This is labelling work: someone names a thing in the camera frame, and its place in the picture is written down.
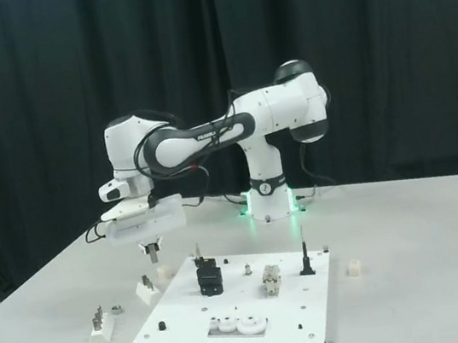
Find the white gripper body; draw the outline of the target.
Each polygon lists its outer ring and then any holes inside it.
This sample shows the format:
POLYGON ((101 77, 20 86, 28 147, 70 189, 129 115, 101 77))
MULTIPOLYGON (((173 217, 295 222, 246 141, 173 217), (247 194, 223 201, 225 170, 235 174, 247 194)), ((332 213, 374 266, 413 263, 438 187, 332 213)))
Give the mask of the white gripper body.
POLYGON ((187 223, 182 201, 180 194, 158 199, 153 207, 148 198, 121 201, 101 215, 106 238, 114 246, 156 241, 187 223))

